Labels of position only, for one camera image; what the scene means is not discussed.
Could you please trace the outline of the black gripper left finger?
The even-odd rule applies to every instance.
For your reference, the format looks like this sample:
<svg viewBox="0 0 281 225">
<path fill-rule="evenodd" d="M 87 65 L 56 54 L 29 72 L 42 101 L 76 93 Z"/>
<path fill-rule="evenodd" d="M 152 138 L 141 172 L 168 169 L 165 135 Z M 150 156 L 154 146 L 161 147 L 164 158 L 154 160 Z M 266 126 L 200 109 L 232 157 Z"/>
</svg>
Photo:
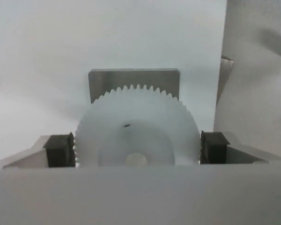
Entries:
<svg viewBox="0 0 281 225">
<path fill-rule="evenodd" d="M 75 167 L 74 136 L 43 135 L 29 149 L 2 160 L 2 168 L 40 169 Z"/>
</svg>

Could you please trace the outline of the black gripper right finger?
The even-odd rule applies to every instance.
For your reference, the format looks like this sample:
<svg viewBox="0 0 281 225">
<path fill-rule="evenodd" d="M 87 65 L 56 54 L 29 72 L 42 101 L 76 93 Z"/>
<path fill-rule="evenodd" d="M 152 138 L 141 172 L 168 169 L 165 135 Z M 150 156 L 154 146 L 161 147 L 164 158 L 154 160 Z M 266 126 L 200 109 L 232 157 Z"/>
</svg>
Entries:
<svg viewBox="0 0 281 225">
<path fill-rule="evenodd" d="M 240 143 L 232 132 L 201 132 L 201 164 L 258 164 L 275 161 L 275 155 Z"/>
</svg>

